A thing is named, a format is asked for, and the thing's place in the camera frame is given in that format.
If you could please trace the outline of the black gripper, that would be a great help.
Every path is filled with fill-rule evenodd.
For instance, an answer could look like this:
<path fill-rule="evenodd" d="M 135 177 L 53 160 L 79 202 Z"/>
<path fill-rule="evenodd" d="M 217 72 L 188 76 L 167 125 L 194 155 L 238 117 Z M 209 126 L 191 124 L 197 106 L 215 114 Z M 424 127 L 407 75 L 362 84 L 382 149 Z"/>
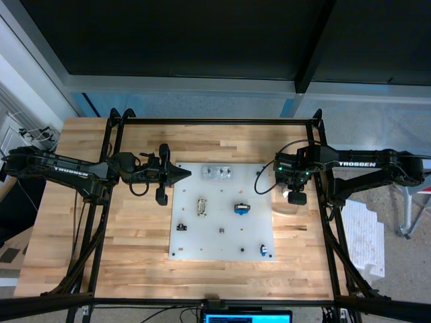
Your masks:
<path fill-rule="evenodd" d="M 288 185 L 288 202 L 291 205 L 305 205 L 307 203 L 307 195 L 304 193 L 304 183 L 300 182 Z"/>
<path fill-rule="evenodd" d="M 184 169 L 182 166 L 176 166 L 169 161 L 170 149 L 166 143 L 163 143 L 159 147 L 159 157 L 153 159 L 152 165 L 147 171 L 148 182 L 159 185 L 156 189 L 156 202 L 161 206 L 168 204 L 166 187 L 191 176 L 191 171 Z"/>

